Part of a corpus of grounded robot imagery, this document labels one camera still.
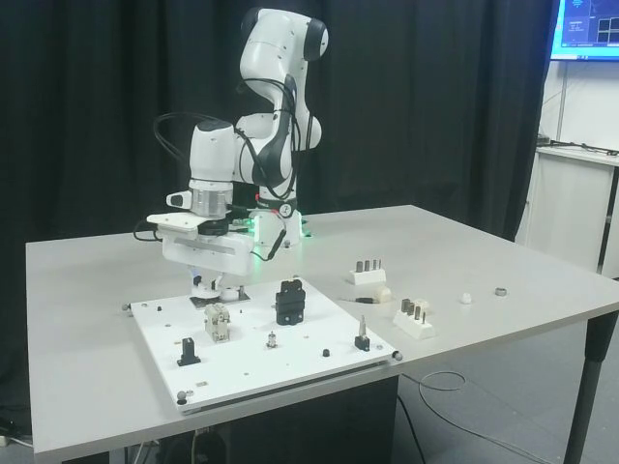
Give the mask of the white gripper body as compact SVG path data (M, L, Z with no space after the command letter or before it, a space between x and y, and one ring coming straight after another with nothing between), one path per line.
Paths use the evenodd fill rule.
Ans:
M251 270L253 239L228 233L194 240L164 236L162 254L169 261L218 273L245 276Z

